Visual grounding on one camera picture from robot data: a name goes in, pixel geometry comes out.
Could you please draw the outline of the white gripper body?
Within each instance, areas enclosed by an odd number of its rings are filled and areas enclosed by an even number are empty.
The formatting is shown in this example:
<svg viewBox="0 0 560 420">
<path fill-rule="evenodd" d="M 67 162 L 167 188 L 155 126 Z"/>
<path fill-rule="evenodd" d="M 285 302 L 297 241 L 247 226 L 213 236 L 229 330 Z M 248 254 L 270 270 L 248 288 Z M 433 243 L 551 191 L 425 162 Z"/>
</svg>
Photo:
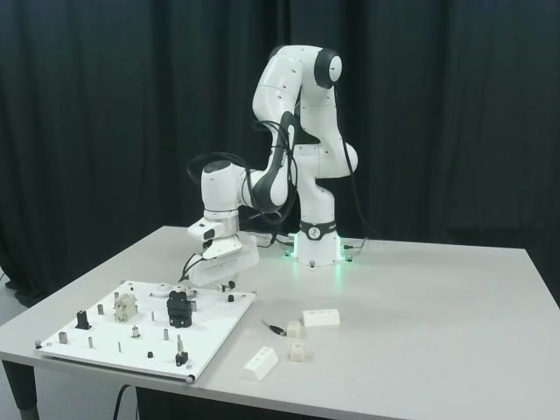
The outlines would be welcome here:
<svg viewBox="0 0 560 420">
<path fill-rule="evenodd" d="M 220 238 L 203 243 L 190 268 L 192 284 L 213 284 L 234 277 L 259 262 L 256 238 Z"/>
</svg>

